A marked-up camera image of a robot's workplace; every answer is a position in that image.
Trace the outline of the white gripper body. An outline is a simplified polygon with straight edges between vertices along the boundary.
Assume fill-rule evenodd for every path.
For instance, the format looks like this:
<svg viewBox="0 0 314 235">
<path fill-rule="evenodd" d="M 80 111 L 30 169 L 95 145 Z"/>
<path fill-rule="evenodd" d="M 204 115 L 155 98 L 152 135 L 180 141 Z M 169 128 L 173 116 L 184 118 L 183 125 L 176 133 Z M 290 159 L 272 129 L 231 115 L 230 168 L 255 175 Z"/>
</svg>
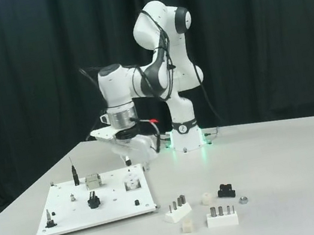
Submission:
<svg viewBox="0 0 314 235">
<path fill-rule="evenodd" d="M 141 134 L 129 140 L 116 140 L 111 149 L 132 164 L 149 162 L 158 156 L 153 139 Z"/>
</svg>

